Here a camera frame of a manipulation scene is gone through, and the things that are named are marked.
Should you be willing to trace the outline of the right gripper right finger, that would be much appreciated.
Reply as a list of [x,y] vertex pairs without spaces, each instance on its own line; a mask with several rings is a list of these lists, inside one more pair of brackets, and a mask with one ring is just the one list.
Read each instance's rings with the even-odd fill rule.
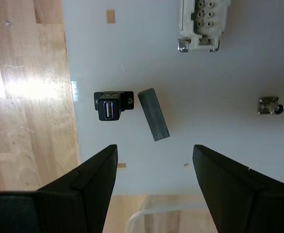
[[203,145],[192,161],[218,232],[284,233],[284,183]]

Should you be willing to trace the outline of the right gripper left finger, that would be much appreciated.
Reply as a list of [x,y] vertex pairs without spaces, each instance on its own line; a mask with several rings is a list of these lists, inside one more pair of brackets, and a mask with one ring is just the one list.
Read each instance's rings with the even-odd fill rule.
[[101,233],[117,163],[109,145],[36,191],[0,191],[0,233]]

